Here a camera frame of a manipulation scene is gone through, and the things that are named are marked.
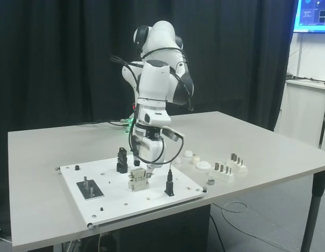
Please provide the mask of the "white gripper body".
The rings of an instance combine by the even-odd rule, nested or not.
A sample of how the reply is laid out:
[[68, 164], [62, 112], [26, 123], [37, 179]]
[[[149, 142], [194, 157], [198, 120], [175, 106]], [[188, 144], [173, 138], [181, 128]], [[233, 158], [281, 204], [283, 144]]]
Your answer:
[[148, 170], [161, 168], [165, 157], [164, 143], [162, 140], [148, 138], [133, 138], [132, 146], [136, 159], [146, 164]]

